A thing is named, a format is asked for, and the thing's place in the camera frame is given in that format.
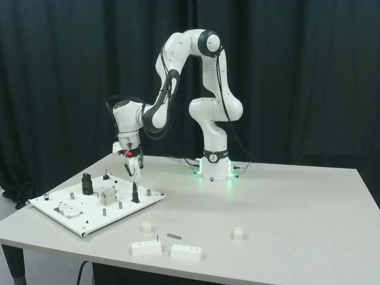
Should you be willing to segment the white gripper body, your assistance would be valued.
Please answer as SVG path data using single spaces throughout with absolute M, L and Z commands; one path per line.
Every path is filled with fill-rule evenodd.
M 127 158 L 127 172 L 129 176 L 140 175 L 141 169 L 144 168 L 144 155 L 139 154 L 137 156 Z

